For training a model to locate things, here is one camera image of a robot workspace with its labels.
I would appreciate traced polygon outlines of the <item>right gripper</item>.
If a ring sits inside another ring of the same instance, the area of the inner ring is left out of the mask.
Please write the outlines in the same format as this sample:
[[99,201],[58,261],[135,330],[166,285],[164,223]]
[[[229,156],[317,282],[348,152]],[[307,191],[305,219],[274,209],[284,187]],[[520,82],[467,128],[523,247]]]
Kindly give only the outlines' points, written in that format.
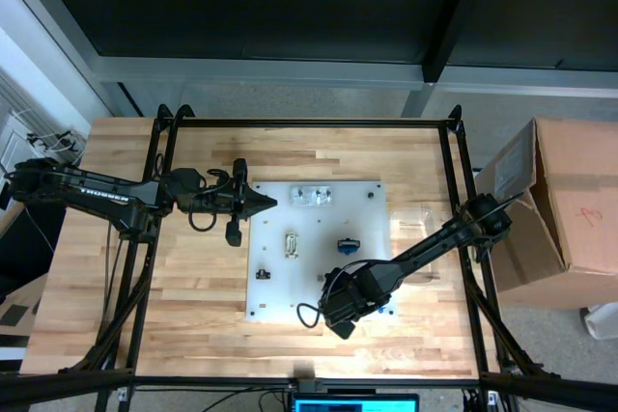
[[355,324],[382,306],[382,291],[368,266],[349,273],[336,267],[325,275],[320,310],[325,325],[340,339],[347,340]]

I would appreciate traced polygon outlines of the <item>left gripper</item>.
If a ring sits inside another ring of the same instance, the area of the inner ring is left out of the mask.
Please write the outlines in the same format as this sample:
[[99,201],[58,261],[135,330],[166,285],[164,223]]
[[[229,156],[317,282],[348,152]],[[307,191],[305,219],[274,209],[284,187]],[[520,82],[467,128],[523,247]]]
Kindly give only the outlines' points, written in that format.
[[[242,233],[240,231],[239,221],[243,210],[244,202],[244,187],[247,183],[248,168],[244,158],[238,158],[233,164],[233,200],[231,201],[230,220],[226,224],[225,238],[227,243],[232,247],[241,245]],[[276,199],[255,190],[250,186],[247,187],[247,200],[251,203],[247,206],[247,217],[263,211],[269,210],[278,206]]]

